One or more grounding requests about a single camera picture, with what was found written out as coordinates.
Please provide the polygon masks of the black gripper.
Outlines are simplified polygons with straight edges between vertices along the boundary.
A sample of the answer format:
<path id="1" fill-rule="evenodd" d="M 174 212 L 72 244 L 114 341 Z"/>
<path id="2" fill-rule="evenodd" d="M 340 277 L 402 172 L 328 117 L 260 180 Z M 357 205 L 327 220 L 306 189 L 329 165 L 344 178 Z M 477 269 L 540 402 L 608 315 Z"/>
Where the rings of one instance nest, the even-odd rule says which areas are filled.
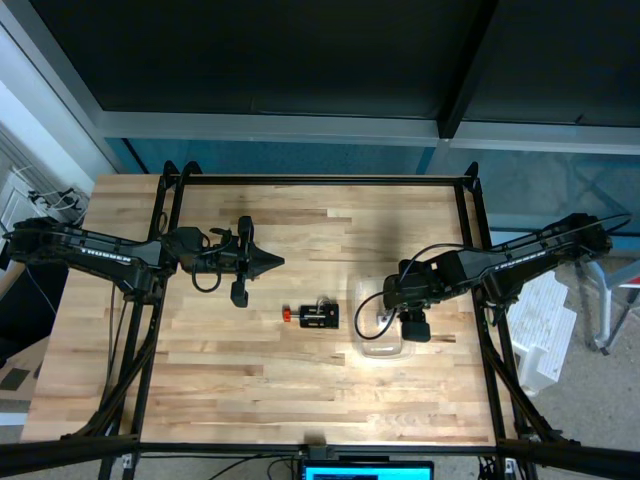
<path id="1" fill-rule="evenodd" d="M 239 218 L 237 235 L 227 230 L 221 234 L 221 237 L 221 244 L 208 248 L 202 253 L 205 272 L 213 272 L 216 275 L 216 283 L 212 287 L 203 288 L 202 292 L 215 292 L 221 285 L 222 274 L 232 273 L 236 279 L 231 285 L 231 301 L 236 307 L 247 307 L 249 295 L 246 290 L 246 280 L 251 277 L 252 257 L 257 259 L 252 263 L 253 278 L 283 266 L 284 258 L 253 244 L 254 225 L 250 216 Z"/>
<path id="2" fill-rule="evenodd" d="M 425 311 L 440 302 L 443 283 L 435 270 L 411 268 L 398 282 L 402 339 L 427 343 L 431 339 L 430 325 Z"/>

